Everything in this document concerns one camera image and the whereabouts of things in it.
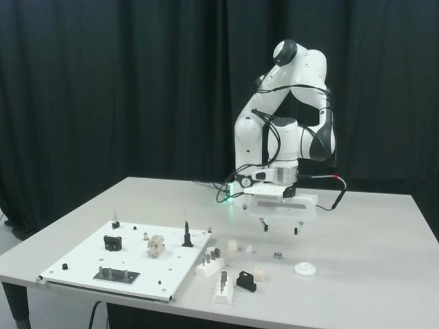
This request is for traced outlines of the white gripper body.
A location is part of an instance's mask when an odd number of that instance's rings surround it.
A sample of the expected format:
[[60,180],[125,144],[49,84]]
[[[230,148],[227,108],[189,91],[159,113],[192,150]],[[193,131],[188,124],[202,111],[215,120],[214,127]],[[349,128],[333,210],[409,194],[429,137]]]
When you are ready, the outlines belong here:
[[264,219],[315,219],[316,195],[302,193],[282,199],[253,197],[248,212]]

